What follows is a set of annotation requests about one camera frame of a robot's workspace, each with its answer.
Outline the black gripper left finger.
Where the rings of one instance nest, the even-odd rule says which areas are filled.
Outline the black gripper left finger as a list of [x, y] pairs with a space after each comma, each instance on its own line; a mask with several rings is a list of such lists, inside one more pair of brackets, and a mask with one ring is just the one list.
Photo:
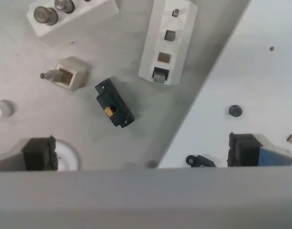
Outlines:
[[53, 136], [23, 138], [0, 154], [0, 171], [57, 171], [58, 156]]

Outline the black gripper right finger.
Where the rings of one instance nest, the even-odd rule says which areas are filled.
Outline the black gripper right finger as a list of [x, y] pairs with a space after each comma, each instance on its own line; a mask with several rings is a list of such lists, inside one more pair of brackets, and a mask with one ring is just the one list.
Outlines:
[[292, 151], [275, 146], [263, 134], [229, 135], [228, 167], [292, 166]]

